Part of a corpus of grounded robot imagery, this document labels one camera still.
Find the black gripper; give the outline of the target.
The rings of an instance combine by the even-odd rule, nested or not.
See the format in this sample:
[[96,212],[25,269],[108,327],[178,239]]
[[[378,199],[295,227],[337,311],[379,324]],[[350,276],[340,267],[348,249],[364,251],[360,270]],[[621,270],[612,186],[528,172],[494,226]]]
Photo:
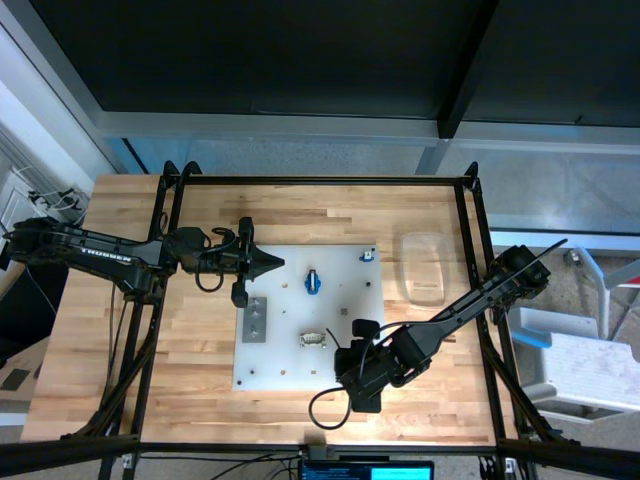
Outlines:
[[242,217],[239,220],[237,233],[226,227],[214,227],[211,233],[219,236],[221,242],[217,244],[208,242],[202,253],[202,272],[217,275],[219,281],[214,287],[202,287],[202,291],[215,293],[222,288],[226,275],[235,275],[236,281],[232,284],[231,300],[236,308],[245,308],[248,305],[245,282],[249,278],[250,266],[251,279],[255,280],[266,273],[284,267],[284,259],[253,245],[254,224],[251,217]]
[[[348,370],[337,372],[336,381],[351,394],[351,408],[356,413],[380,413],[382,409],[382,391],[389,384],[389,368],[381,356],[391,344],[391,335],[386,326],[366,319],[352,322],[352,334],[355,340],[352,348],[338,348],[334,352],[334,369]],[[360,355],[357,372],[351,369],[356,364],[356,352]]]

